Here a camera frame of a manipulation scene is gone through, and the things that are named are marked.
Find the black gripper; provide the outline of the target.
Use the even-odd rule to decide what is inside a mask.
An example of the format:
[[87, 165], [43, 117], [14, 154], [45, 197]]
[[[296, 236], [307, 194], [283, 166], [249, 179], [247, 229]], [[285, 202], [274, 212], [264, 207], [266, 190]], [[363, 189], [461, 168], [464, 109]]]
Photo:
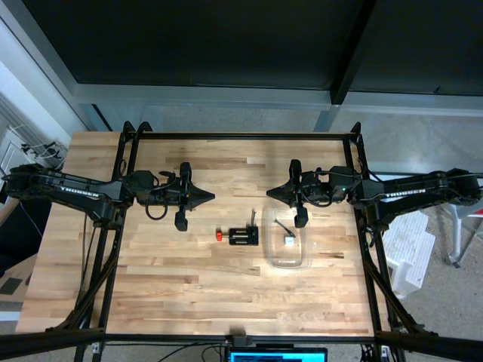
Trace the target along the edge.
[[163, 191], [163, 198], [167, 206], [176, 206], [174, 225], [180, 232], [188, 229], [186, 212], [215, 199], [215, 194], [207, 192], [192, 184], [192, 168], [189, 162], [180, 165], [180, 175], [174, 183]]
[[318, 174], [315, 171], [303, 172], [301, 162], [297, 159], [290, 162], [289, 180], [268, 190], [266, 196], [295, 208], [294, 225], [297, 229], [304, 228], [309, 221], [305, 203], [320, 208], [331, 206], [328, 190], [318, 178]]

